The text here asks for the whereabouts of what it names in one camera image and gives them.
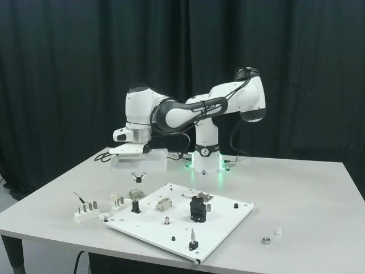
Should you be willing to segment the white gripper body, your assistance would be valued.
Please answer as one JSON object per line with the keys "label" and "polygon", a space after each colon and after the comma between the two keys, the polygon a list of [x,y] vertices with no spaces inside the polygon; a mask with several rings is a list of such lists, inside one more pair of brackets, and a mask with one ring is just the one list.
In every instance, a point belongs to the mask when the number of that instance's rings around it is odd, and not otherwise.
{"label": "white gripper body", "polygon": [[147,154],[115,155],[111,170],[123,172],[163,172],[167,170],[167,149],[152,149]]}

